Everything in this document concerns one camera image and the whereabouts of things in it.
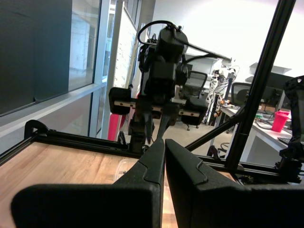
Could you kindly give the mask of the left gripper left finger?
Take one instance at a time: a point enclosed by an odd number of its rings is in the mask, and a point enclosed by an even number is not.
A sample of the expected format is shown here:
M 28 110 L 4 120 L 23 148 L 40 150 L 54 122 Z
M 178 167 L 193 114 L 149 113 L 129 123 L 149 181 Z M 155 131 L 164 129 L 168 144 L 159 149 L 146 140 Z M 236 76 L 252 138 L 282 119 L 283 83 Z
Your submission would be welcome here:
M 165 145 L 156 140 L 110 185 L 38 184 L 19 191 L 10 209 L 18 228 L 159 228 Z

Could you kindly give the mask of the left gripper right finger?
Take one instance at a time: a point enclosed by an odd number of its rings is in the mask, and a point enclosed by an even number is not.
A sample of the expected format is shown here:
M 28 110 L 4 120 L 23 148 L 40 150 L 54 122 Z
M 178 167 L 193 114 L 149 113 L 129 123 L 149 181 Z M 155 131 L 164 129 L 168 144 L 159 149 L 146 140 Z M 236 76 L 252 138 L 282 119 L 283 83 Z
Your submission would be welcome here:
M 180 228 L 301 228 L 304 189 L 240 185 L 172 139 L 165 141 L 166 173 Z

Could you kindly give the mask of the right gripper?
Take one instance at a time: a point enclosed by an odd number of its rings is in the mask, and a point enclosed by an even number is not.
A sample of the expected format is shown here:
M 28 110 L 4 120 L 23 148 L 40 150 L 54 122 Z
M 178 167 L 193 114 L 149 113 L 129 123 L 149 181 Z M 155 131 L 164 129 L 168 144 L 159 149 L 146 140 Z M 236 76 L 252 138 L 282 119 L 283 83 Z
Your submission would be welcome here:
M 152 141 L 153 121 L 160 119 L 157 139 L 161 139 L 176 119 L 188 125 L 200 125 L 207 112 L 206 103 L 202 99 L 190 97 L 185 103 L 172 101 L 175 84 L 156 83 L 145 85 L 136 98 L 132 98 L 131 89 L 113 87 L 109 92 L 110 110 L 113 114 L 126 115 L 131 109 L 135 116 L 143 118 L 146 139 Z

